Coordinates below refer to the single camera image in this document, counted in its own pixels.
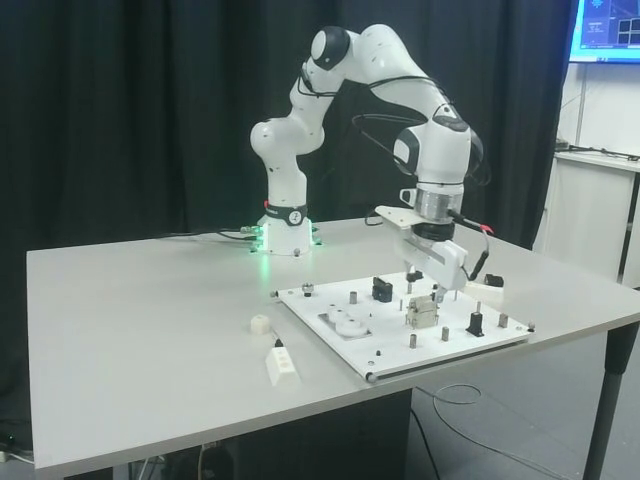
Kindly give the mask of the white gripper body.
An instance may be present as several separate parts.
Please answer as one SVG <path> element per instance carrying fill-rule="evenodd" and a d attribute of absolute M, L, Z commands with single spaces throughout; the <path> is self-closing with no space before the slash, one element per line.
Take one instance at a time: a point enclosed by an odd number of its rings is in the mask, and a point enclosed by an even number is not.
<path fill-rule="evenodd" d="M 415 270 L 429 277 L 441 290 L 460 290 L 466 284 L 463 267 L 468 252 L 451 240 L 435 242 L 420 237 L 399 241 L 401 258 Z"/>

